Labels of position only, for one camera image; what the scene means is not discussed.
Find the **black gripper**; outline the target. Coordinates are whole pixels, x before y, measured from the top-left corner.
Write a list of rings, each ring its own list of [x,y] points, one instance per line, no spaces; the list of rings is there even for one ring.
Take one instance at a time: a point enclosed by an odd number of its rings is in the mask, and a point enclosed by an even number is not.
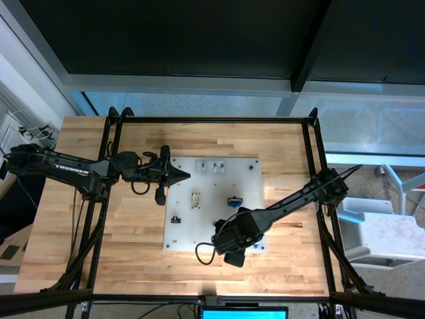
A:
[[[164,206],[166,203],[165,187],[167,182],[168,188],[170,188],[190,179],[191,174],[170,163],[171,152],[170,147],[167,145],[161,146],[159,155],[152,152],[145,152],[144,155],[149,157],[149,163],[144,165],[143,178],[149,185],[151,183],[157,184],[155,202],[160,206]]]
[[[252,226],[244,218],[231,221],[219,219],[215,224],[215,234],[211,241],[218,255],[224,256],[224,262],[238,268],[243,267],[245,250],[253,243],[250,238]]]

